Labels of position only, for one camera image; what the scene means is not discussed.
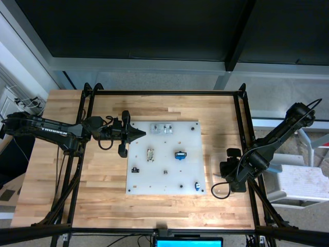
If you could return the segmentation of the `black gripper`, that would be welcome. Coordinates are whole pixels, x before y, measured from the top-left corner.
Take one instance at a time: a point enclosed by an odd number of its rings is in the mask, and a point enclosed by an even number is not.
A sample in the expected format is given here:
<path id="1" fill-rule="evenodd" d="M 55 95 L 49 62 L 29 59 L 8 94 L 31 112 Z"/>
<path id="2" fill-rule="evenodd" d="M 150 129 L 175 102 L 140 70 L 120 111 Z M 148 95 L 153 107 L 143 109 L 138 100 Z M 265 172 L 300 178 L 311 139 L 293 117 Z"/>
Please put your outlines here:
<path id="1" fill-rule="evenodd" d="M 112 125 L 112 140 L 120 141 L 118 146 L 118 154 L 120 157 L 127 157 L 126 144 L 131 143 L 141 137 L 146 136 L 146 132 L 134 127 L 134 124 L 130 124 L 131 116 L 129 111 L 122 112 L 121 120 L 114 118 Z"/>
<path id="2" fill-rule="evenodd" d="M 220 162 L 220 175 L 222 179 L 229 181 L 230 191 L 232 193 L 245 193 L 246 182 L 242 182 L 238 176 L 241 172 L 242 164 L 245 160 L 240 149 L 229 148 L 227 150 L 228 162 Z"/>

